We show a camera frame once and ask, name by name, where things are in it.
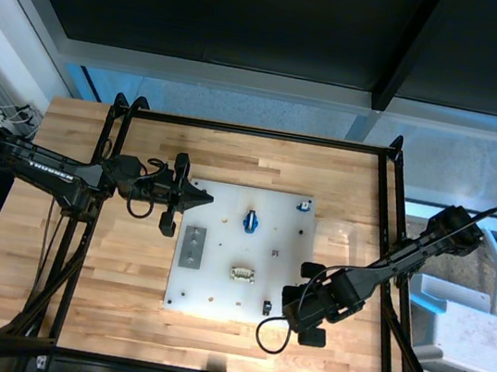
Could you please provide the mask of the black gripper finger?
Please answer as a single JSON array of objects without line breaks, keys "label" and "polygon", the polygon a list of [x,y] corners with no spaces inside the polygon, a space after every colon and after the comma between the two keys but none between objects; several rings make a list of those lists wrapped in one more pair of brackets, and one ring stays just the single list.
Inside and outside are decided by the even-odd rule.
[{"label": "black gripper finger", "polygon": [[187,196],[194,196],[194,197],[213,197],[208,190],[202,189],[198,187],[197,183],[192,183],[191,181],[187,180],[185,181],[185,188],[184,188],[184,193]]},{"label": "black gripper finger", "polygon": [[203,206],[203,205],[208,205],[212,204],[214,202],[213,197],[194,197],[194,196],[187,196],[186,200],[184,200],[182,210],[190,210],[192,208],[198,207],[198,206]]}]

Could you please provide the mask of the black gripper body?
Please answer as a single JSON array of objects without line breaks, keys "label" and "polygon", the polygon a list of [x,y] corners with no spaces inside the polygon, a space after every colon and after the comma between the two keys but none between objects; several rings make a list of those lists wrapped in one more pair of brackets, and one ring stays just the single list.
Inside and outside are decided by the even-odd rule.
[{"label": "black gripper body", "polygon": [[308,281],[297,286],[286,285],[282,289],[282,316],[296,334],[298,344],[324,348],[327,334],[320,324],[326,315],[317,287],[326,279],[326,267],[305,262],[301,264],[300,272],[302,277],[308,277]]},{"label": "black gripper body", "polygon": [[180,211],[180,198],[185,182],[188,181],[190,163],[189,155],[180,153],[176,156],[174,168],[166,167],[155,179],[152,202],[167,208],[161,213],[158,223],[162,235],[173,236],[175,234],[174,216],[176,212]]}]

